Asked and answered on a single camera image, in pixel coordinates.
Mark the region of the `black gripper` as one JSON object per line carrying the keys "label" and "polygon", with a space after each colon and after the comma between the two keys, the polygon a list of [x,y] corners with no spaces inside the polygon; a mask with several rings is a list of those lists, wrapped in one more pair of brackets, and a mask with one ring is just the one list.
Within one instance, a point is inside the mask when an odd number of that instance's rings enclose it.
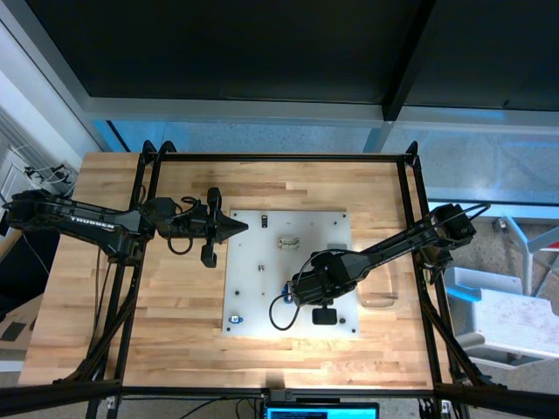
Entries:
{"label": "black gripper", "polygon": [[198,203],[190,212],[188,221],[188,238],[191,242],[203,239],[201,261],[207,268],[217,266],[217,255],[214,251],[215,242],[220,244],[246,230],[248,225],[225,215],[222,210],[222,196],[218,188],[208,189],[206,204]]}
{"label": "black gripper", "polygon": [[293,302],[298,308],[316,306],[312,310],[315,326],[334,326],[338,323],[337,311],[331,305],[346,293],[338,266],[340,257],[345,253],[345,250],[313,252],[290,281]]}

